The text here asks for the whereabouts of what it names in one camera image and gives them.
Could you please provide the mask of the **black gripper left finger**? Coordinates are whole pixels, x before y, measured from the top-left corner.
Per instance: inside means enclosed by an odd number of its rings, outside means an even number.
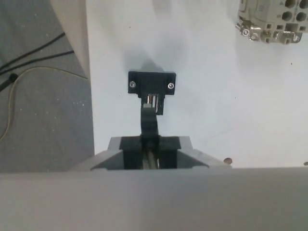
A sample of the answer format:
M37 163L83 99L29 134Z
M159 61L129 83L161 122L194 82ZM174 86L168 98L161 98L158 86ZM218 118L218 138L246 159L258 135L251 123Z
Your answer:
M93 157L91 170L136 170L142 166L142 144L139 136L112 137L107 150Z

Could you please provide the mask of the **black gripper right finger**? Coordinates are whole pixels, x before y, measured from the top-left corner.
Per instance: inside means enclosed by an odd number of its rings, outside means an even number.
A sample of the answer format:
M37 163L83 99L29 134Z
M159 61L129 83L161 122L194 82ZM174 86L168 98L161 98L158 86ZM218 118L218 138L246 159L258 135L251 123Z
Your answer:
M193 148L188 136L161 137L157 157L160 169L231 168L231 165Z

